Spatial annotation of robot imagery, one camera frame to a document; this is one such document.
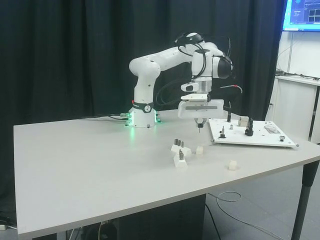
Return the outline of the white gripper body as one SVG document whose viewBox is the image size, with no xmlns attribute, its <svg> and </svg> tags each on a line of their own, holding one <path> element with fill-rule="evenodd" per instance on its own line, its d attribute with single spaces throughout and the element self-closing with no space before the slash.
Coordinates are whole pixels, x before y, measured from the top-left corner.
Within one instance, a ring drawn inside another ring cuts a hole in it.
<svg viewBox="0 0 320 240">
<path fill-rule="evenodd" d="M 224 116 L 224 100 L 181 101 L 178 105 L 179 118 L 220 118 Z"/>
</svg>

